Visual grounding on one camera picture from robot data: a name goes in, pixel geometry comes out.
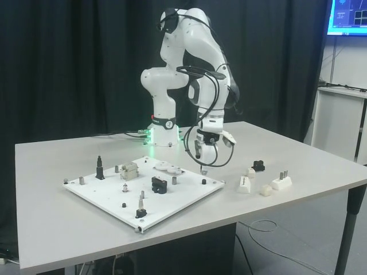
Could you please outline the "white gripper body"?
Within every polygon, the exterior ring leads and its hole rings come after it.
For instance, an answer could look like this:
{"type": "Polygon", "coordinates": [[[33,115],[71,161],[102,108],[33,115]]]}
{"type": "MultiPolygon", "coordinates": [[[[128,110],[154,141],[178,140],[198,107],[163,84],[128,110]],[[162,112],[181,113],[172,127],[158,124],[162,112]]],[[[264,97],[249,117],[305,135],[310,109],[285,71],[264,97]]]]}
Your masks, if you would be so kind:
{"type": "Polygon", "coordinates": [[[217,143],[201,143],[200,162],[202,166],[215,166],[218,159],[217,143]]]}

